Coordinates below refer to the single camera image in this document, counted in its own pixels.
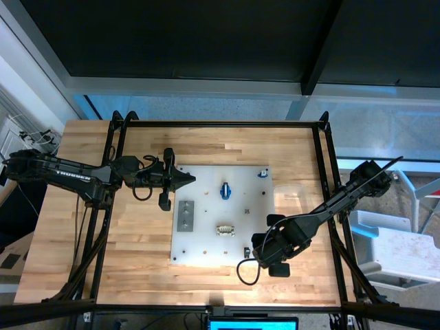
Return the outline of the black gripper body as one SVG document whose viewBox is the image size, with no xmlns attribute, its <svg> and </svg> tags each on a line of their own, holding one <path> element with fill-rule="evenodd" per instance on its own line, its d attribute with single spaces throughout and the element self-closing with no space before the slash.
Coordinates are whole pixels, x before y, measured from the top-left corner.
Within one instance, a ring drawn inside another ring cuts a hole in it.
<svg viewBox="0 0 440 330">
<path fill-rule="evenodd" d="M 173 149 L 164 149 L 162 161 L 159 161 L 159 158 L 153 155 L 145 155 L 143 160 L 150 162 L 144 168 L 144 173 L 142 174 L 142 185 L 144 188 L 149 189 L 148 199 L 152 196 L 154 188 L 161 188 L 162 192 L 159 194 L 158 205 L 161 210 L 170 210 L 169 192 L 171 191 L 172 170 L 175 165 Z"/>
<path fill-rule="evenodd" d="M 271 277 L 290 277 L 290 266 L 285 261 L 294 251 L 293 239 L 289 239 L 283 231 L 295 218 L 296 216 L 282 214 L 267 215 L 266 222 L 269 229 L 264 234 L 260 247 L 259 265 L 268 270 Z"/>
</svg>

